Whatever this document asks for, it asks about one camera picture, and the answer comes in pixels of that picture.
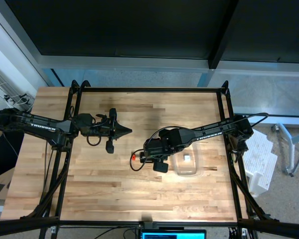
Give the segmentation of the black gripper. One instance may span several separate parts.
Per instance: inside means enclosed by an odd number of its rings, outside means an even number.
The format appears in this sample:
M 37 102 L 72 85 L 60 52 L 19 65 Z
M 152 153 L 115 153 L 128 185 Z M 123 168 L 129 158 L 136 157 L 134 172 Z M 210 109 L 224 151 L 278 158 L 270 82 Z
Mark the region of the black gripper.
M 109 116 L 103 115 L 101 122 L 97 126 L 98 134 L 97 136 L 102 139 L 102 137 L 107 137 L 106 141 L 106 152 L 109 154 L 114 153 L 113 140 L 115 137 L 119 139 L 127 134 L 132 133 L 132 129 L 122 126 L 117 122 L 117 111 L 115 108 L 109 110 Z
M 153 170 L 156 172 L 168 172 L 168 164 L 164 161 L 167 160 L 169 153 L 170 146 L 165 139 L 147 139 L 144 143 L 145 162 L 152 162 Z

